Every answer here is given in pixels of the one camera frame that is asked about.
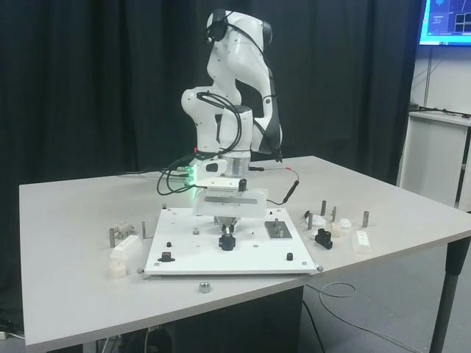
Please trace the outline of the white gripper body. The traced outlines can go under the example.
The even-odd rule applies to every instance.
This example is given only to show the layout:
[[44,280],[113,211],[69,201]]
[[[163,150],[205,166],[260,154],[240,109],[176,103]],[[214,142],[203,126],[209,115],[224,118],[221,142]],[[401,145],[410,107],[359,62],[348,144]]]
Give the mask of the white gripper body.
[[200,190],[194,198],[194,214],[215,217],[264,217],[266,189],[222,192]]

